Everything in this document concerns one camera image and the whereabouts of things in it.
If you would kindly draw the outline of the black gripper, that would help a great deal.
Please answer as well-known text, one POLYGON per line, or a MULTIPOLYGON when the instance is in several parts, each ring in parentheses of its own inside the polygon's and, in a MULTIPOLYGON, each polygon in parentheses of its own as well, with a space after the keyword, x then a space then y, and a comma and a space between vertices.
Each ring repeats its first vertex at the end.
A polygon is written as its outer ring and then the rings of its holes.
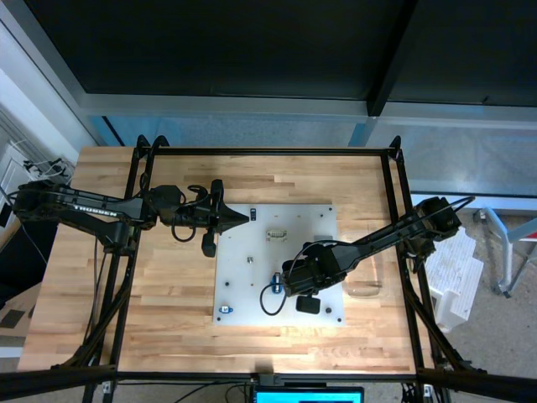
POLYGON ((312 296, 298 296, 295 303, 295 310, 306 314, 319 314, 321 311, 321 300, 312 296))
POLYGON ((224 201, 223 181, 216 179, 211 183, 210 206, 206 233, 203 235, 201 248, 206 257, 216 256, 215 236, 232 228, 248 223, 247 215, 231 209, 224 201))

